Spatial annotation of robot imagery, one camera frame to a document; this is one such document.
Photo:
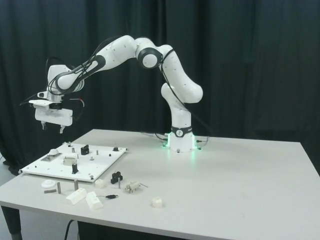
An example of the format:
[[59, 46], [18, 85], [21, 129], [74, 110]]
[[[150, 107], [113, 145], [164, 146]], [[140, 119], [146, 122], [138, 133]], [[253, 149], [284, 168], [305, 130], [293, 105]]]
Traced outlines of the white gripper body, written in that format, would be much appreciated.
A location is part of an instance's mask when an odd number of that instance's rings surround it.
[[35, 119], [43, 123], [50, 123], [61, 126], [71, 126], [73, 124], [73, 111], [65, 108], [35, 108]]

